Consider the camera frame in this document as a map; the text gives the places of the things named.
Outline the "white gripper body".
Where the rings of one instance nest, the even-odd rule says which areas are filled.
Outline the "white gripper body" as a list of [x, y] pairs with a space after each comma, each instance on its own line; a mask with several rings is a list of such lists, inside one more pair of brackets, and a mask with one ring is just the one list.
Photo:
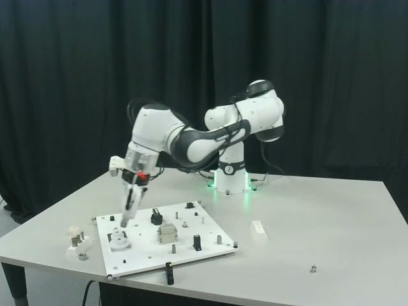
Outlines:
[[135, 218], [136, 211], [146, 193], [147, 188], [136, 184], [127, 184], [122, 200], [122, 218], [132, 220]]

